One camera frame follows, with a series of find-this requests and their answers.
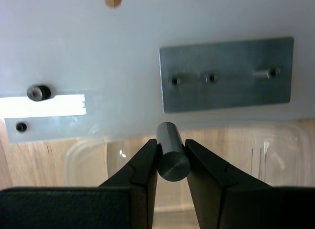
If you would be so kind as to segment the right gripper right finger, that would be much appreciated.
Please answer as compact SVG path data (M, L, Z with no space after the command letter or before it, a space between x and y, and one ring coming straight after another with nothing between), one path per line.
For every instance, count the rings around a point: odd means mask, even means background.
M202 229L313 229L315 190L272 187L187 139L187 176Z

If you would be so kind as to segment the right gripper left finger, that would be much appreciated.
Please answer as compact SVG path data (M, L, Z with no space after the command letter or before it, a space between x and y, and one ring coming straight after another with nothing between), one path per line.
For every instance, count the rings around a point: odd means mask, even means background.
M3 229L150 229L158 144L149 140L97 187L15 187L0 193Z

